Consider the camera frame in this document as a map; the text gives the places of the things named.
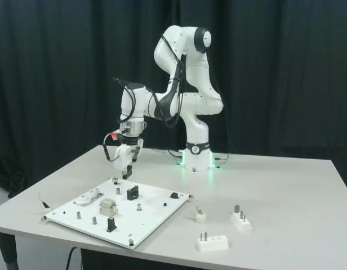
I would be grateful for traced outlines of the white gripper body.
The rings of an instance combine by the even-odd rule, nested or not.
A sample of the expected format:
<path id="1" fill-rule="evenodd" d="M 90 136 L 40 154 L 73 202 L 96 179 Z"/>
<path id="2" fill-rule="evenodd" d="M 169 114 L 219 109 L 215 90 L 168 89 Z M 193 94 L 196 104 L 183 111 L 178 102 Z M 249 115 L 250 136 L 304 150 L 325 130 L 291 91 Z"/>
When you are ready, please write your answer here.
<path id="1" fill-rule="evenodd" d="M 126 171 L 127 167 L 132 163 L 135 146 L 120 145 L 114 155 L 114 167 L 120 171 Z"/>

